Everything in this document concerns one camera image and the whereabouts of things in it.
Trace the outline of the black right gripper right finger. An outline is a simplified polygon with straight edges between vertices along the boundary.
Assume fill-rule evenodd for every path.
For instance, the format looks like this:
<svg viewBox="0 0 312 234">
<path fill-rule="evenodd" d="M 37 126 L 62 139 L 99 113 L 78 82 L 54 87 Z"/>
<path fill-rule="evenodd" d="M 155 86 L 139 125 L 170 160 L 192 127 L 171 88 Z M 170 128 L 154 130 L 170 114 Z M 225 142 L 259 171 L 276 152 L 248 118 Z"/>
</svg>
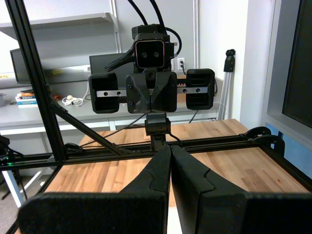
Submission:
<svg viewBox="0 0 312 234">
<path fill-rule="evenodd" d="M 184 234 L 309 234 L 309 193 L 251 193 L 172 146 L 171 176 Z"/>
</svg>

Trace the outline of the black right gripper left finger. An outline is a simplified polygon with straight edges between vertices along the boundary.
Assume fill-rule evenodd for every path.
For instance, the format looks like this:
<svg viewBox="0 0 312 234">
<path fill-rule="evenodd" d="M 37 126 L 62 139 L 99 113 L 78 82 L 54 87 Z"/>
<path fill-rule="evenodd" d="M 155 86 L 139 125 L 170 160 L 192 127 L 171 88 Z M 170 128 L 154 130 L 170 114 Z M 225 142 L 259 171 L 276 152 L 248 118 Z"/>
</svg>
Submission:
<svg viewBox="0 0 312 234">
<path fill-rule="evenodd" d="M 22 234 L 165 234 L 171 149 L 162 147 L 118 193 L 42 193 L 18 212 Z"/>
</svg>

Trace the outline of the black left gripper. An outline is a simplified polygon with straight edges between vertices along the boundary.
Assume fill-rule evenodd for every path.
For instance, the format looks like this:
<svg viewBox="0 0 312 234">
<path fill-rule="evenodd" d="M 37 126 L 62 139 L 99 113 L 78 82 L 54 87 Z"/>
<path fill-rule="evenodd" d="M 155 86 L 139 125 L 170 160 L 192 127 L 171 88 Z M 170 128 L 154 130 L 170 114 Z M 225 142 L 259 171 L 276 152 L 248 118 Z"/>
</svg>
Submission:
<svg viewBox="0 0 312 234">
<path fill-rule="evenodd" d="M 118 87 L 115 73 L 92 74 L 89 89 L 97 114 L 118 112 L 122 102 L 131 114 L 171 113 L 177 109 L 179 94 L 185 95 L 189 110 L 209 110 L 214 103 L 215 73 L 211 69 L 190 69 L 185 78 L 178 79 L 172 71 L 147 69 L 127 75 L 125 89 Z"/>
</svg>

